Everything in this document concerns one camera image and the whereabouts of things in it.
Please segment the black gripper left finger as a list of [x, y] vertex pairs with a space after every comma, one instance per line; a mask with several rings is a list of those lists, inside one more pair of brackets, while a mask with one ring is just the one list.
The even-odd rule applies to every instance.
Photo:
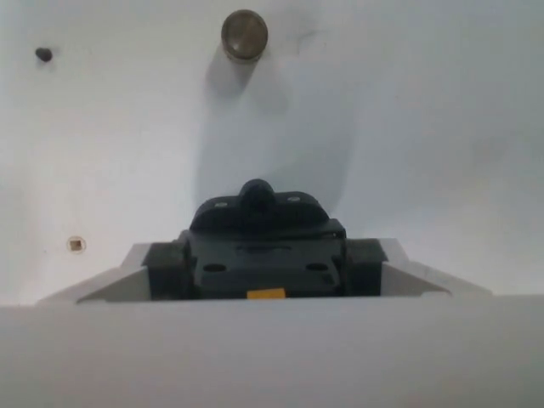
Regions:
[[143, 303], [189, 296], [190, 262], [183, 242], [138, 243], [121, 265], [68, 286], [38, 302]]

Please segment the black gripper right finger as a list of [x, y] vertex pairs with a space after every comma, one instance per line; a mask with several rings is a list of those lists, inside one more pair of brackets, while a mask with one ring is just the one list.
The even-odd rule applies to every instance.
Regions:
[[355, 297], [419, 298], [492, 291], [408, 257], [394, 238], [346, 240], [345, 291]]

